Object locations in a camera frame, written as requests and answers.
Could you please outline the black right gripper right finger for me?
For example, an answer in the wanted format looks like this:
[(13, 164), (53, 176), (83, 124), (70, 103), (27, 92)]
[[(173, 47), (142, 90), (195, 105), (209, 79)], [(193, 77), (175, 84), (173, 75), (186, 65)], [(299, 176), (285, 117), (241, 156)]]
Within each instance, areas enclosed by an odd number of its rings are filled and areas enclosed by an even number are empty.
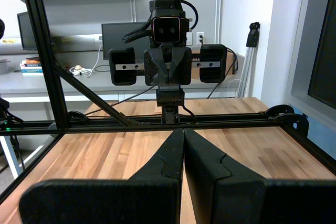
[(267, 179), (194, 130), (184, 135), (197, 223), (335, 223), (335, 181)]

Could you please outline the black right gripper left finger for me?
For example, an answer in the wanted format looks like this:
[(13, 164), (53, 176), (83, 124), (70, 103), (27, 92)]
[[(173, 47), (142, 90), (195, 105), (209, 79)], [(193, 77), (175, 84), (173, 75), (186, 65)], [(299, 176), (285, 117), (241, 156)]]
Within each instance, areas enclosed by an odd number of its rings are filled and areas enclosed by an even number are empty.
[(19, 201), (22, 223), (179, 223), (184, 131), (173, 131), (127, 180), (51, 179)]

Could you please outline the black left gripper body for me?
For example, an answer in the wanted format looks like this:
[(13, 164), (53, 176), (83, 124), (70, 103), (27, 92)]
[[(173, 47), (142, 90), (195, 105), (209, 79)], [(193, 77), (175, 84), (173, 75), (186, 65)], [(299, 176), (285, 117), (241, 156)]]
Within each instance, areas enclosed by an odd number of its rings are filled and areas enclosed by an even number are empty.
[[(163, 51), (167, 70), (169, 70), (172, 60), (173, 48), (171, 46), (160, 48)], [(136, 62), (135, 52), (132, 47), (118, 50), (110, 49), (109, 65), (112, 83), (116, 86), (131, 86), (136, 83), (136, 78), (141, 70), (145, 77), (144, 53), (143, 61)], [(192, 51), (191, 79), (192, 69), (195, 68), (198, 70), (200, 80), (203, 83), (219, 83), (223, 81), (225, 79), (226, 60), (227, 48), (224, 45), (202, 45), (198, 53)]]

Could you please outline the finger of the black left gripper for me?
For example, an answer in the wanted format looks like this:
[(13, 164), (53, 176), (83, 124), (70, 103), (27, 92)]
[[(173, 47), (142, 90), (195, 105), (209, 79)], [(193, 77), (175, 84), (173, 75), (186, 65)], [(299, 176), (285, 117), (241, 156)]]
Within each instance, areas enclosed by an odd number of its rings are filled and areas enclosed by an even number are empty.
[(187, 47), (172, 49), (169, 67), (169, 85), (188, 85), (191, 83), (192, 51)]
[(167, 86), (168, 70), (160, 48), (147, 49), (144, 53), (144, 73), (147, 86)]

